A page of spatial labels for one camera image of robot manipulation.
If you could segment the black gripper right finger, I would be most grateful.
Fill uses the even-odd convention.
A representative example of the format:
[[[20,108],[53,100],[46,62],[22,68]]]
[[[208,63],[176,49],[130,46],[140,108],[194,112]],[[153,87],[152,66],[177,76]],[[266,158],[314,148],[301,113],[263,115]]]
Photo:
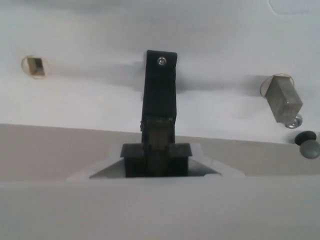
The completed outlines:
[[[206,156],[199,143],[177,143],[171,156],[172,177],[245,176],[240,170]]]

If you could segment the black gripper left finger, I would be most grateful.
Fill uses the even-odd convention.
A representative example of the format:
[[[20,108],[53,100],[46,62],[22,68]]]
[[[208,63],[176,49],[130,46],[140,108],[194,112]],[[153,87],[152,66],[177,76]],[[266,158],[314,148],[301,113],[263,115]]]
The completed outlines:
[[[123,179],[147,176],[144,152],[123,150],[123,144],[110,148],[105,160],[87,166],[69,176],[69,179]]]

